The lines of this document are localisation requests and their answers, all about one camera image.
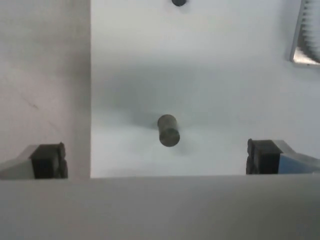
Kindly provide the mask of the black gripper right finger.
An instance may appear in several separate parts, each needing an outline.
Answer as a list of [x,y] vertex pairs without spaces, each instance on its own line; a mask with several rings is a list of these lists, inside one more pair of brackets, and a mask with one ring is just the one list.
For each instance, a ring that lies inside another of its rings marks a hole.
[[284,140],[247,141],[246,174],[318,174],[320,160],[294,151]]

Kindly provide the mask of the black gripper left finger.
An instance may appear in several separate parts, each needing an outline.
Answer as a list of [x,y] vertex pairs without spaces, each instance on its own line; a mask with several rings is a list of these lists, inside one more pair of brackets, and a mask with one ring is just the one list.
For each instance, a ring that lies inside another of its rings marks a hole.
[[16,158],[0,164],[2,180],[67,179],[66,148],[56,144],[28,145]]

